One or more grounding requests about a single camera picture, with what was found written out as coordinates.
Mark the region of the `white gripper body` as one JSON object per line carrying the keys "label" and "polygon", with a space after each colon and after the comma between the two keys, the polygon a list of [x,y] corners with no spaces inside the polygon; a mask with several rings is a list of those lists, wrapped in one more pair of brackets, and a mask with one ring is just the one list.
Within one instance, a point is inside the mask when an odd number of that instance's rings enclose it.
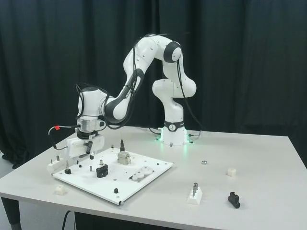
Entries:
{"label": "white gripper body", "polygon": [[92,139],[70,138],[66,140],[66,158],[75,158],[84,154],[96,154],[102,150],[105,143],[103,136],[97,136]]}

